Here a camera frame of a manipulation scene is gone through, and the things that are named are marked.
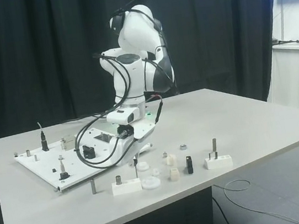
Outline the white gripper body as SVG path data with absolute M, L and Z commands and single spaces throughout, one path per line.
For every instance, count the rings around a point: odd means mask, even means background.
M 131 162 L 134 156 L 137 153 L 139 153 L 140 149 L 143 147 L 143 141 L 136 140 L 133 135 L 119 139 L 118 144 L 115 147 L 116 149 L 109 159 L 111 164 L 116 163 L 120 159 L 120 157 L 123 155 L 126 149 L 128 149 L 128 147 L 130 146 L 132 141 L 134 141 L 133 145 L 130 147 L 129 150 L 127 150 L 126 154 L 123 156 L 121 161 L 117 163 L 117 165 L 123 166 L 124 164 L 128 164 L 129 162 Z

